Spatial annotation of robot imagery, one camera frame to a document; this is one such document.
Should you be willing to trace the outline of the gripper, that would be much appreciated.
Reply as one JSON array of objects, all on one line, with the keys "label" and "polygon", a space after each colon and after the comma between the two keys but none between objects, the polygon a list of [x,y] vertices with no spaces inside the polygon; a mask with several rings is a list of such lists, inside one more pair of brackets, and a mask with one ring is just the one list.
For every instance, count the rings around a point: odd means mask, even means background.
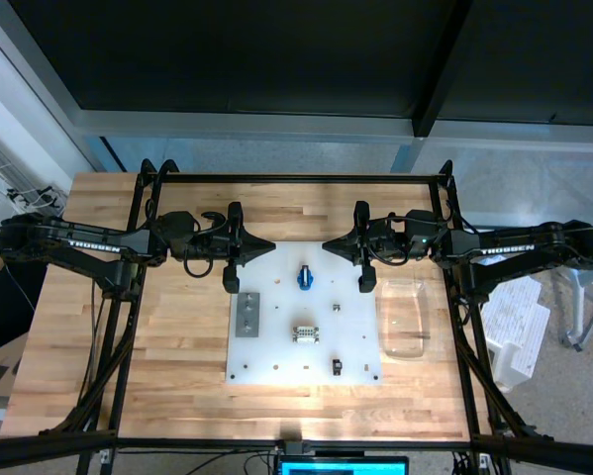
[{"label": "gripper", "polygon": [[341,237],[325,241],[322,249],[356,265],[356,250],[346,245],[355,245],[357,232],[357,264],[361,268],[358,289],[360,293],[370,293],[377,284],[372,260],[391,267],[405,264],[405,238],[392,227],[402,221],[394,212],[383,218],[371,219],[368,203],[357,201],[354,208],[355,228]]},{"label": "gripper", "polygon": [[191,259],[205,260],[208,262],[208,267],[202,273],[191,273],[191,277],[204,278],[211,273],[216,260],[226,261],[222,283],[227,293],[237,294],[240,291],[240,279],[237,276],[238,258],[240,258],[240,265],[247,265],[252,260],[274,251],[275,243],[256,237],[245,228],[241,228],[242,204],[240,202],[230,203],[227,215],[206,211],[201,214],[201,217],[208,220],[211,226],[206,230],[198,229],[192,236]]}]

